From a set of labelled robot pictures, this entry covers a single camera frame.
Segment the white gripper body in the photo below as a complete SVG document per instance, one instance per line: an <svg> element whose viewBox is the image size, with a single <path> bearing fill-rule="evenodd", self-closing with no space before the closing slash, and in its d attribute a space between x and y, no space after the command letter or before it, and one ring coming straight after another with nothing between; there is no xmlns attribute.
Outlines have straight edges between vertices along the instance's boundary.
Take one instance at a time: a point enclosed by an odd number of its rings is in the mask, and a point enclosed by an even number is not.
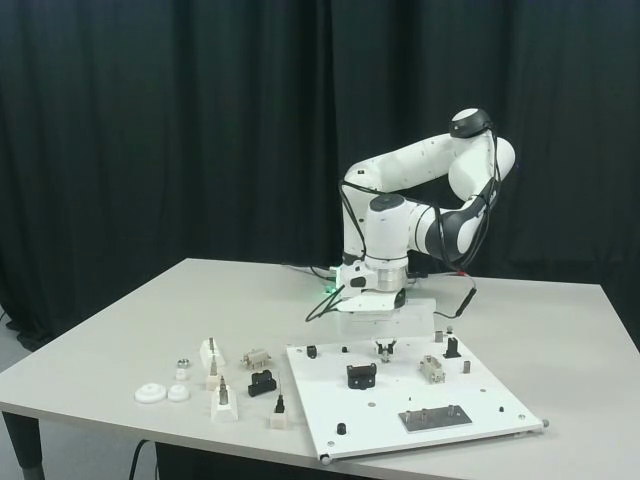
<svg viewBox="0 0 640 480"><path fill-rule="evenodd" d="M389 311L350 312L341 308L344 337L424 337L433 332L433 299L408 299Z"/></svg>

